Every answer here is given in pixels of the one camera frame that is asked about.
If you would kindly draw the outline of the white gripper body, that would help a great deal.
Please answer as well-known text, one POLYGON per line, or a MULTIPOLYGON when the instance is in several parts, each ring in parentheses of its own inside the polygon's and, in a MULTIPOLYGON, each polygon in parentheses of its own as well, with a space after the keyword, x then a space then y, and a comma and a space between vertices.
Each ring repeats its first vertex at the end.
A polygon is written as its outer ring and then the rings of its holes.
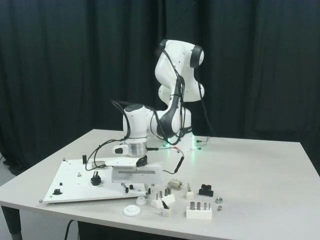
POLYGON ((113 167, 111 181, 120 184, 160 184, 163 182, 163 163, 140 167, 113 167))

